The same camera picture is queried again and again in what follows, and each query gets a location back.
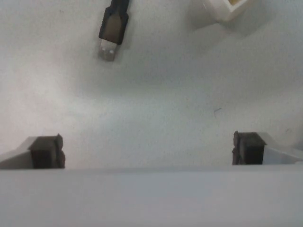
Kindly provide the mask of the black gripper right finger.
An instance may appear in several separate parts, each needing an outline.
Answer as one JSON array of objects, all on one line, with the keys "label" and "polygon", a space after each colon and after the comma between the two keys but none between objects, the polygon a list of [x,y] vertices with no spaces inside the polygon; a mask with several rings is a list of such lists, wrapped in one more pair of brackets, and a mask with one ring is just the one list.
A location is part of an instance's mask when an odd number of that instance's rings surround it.
[{"label": "black gripper right finger", "polygon": [[303,163],[303,151],[278,144],[265,132],[233,135],[233,165],[292,165]]}]

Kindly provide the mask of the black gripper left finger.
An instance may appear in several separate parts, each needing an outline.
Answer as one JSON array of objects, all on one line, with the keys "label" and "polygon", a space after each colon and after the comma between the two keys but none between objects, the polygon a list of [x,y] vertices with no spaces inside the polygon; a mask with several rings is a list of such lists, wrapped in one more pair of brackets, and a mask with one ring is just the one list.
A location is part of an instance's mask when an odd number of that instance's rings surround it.
[{"label": "black gripper left finger", "polygon": [[63,138],[28,137],[16,149],[0,155],[1,169],[64,169]]}]

